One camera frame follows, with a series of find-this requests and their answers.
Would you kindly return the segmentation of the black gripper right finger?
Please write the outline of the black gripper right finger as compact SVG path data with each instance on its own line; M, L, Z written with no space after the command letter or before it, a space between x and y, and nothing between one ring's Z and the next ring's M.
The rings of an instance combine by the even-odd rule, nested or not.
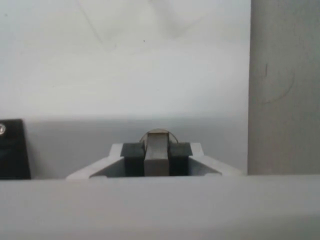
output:
M171 176L243 176L244 173L224 162L205 155L195 142L170 143L168 148Z

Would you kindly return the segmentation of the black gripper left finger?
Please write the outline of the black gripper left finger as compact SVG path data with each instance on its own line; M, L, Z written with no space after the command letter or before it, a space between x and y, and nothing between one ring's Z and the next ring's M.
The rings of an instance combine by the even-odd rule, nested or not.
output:
M68 179L144 177L143 143L115 143L109 155L67 176Z

